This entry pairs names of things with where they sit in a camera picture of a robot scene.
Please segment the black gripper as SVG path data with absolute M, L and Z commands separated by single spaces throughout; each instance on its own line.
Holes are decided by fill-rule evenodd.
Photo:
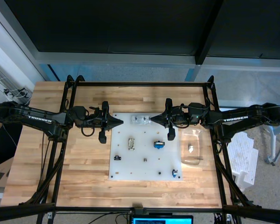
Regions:
M 105 132 L 108 130 L 108 128 L 109 130 L 111 130 L 117 126 L 124 124 L 122 120 L 115 118 L 108 113 L 109 104 L 107 101 L 104 101 L 102 103 L 101 109 L 96 108 L 95 113 L 93 114 L 94 118 L 92 118 L 91 121 L 91 127 L 93 129 L 93 132 L 95 132 L 96 129 L 100 129 L 98 133 L 98 140 L 101 144 L 105 144 L 107 141 Z
M 168 128 L 168 141 L 173 141 L 175 139 L 174 127 L 184 129 L 189 126 L 189 119 L 185 112 L 182 111 L 182 107 L 182 105 L 173 106 L 172 99 L 167 98 L 165 102 L 166 113 L 163 112 L 162 114 L 151 117 L 152 122 Z

